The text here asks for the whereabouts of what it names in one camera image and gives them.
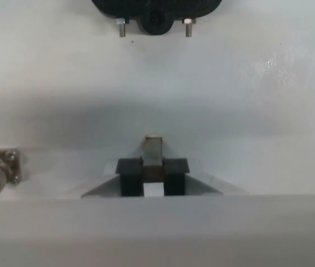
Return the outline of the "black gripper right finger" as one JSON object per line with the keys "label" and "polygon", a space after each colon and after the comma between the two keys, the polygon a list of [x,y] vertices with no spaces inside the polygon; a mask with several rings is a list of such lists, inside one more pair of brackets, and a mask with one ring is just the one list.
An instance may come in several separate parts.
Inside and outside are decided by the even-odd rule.
{"label": "black gripper right finger", "polygon": [[248,195],[244,189],[207,173],[198,159],[164,160],[164,195]]}

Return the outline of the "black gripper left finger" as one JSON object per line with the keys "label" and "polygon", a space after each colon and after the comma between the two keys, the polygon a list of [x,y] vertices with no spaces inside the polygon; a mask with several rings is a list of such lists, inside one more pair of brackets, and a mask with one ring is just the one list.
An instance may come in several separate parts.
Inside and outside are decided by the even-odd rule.
{"label": "black gripper left finger", "polygon": [[110,161],[82,197],[139,197],[144,195],[141,158]]}

